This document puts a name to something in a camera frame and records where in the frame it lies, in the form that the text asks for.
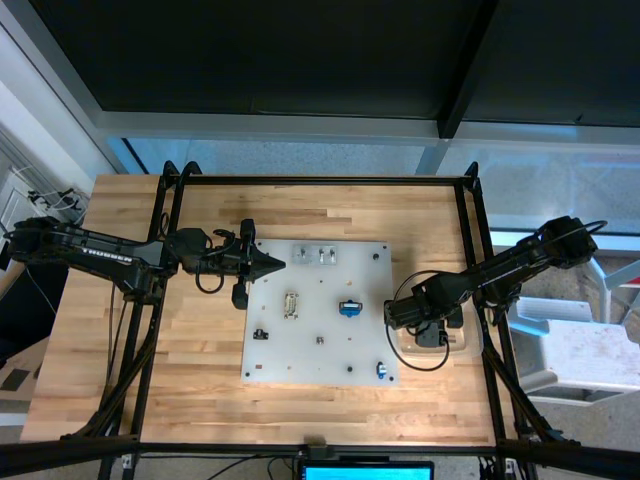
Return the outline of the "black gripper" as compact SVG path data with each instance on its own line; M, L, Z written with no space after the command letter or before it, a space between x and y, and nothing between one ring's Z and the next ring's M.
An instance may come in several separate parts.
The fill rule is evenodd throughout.
M218 269L222 275L235 276L237 279L231 293L231 301L235 308L248 307L248 284L286 268L283 260L263 252L260 249L260 243L255 244L255 237L254 220L242 220L239 236L222 254L219 263ZM253 262L260 265L253 268Z
M448 329L463 327L464 317L461 307L435 320L426 320L410 327L410 334L421 348L437 348L448 344Z

